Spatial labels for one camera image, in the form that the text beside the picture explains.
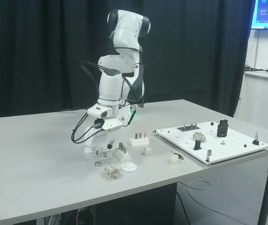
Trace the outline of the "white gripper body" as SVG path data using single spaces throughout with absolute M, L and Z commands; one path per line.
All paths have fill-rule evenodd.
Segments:
M 114 145 L 115 140 L 121 134 L 121 126 L 104 130 L 100 126 L 87 127 L 85 130 L 84 142 L 85 152 L 106 152 L 111 151 L 107 149 L 107 145 Z

